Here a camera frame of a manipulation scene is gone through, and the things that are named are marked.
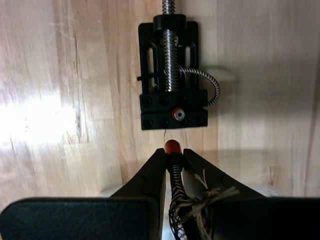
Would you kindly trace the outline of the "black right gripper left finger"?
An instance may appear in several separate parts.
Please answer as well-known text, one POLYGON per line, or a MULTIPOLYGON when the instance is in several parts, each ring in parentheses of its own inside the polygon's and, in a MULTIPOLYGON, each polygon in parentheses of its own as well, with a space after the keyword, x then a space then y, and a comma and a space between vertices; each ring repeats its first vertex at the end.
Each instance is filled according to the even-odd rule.
POLYGON ((159 240, 166 154, 159 148, 109 197, 31 197, 0 214, 4 240, 159 240))

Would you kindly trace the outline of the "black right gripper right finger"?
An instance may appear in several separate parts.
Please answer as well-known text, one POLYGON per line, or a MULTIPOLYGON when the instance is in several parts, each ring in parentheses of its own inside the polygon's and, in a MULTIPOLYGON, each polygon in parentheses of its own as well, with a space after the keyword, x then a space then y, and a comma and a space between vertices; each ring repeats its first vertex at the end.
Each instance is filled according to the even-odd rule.
POLYGON ((184 149, 185 188, 200 193, 205 177, 210 189, 235 187, 239 193, 209 205, 213 236, 222 240, 318 240, 320 200, 303 197, 267 197, 235 180, 191 149, 184 149))

